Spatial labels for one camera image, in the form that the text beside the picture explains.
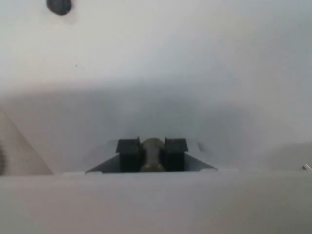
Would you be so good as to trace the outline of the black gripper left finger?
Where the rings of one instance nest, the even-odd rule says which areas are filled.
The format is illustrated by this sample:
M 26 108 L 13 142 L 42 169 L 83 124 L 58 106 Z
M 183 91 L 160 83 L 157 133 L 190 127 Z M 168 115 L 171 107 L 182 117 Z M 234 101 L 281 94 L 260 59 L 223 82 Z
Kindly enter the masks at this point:
M 86 173 L 137 173 L 140 166 L 139 137 L 109 140 L 85 159 Z

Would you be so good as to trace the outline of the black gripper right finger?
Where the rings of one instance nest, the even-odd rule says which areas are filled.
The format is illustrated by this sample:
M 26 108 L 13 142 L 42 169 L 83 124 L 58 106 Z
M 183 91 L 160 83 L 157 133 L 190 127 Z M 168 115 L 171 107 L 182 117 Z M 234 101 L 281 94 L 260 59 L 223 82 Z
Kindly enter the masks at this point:
M 217 167 L 210 162 L 213 153 L 196 139 L 165 138 L 164 146 L 168 172 L 217 171 Z

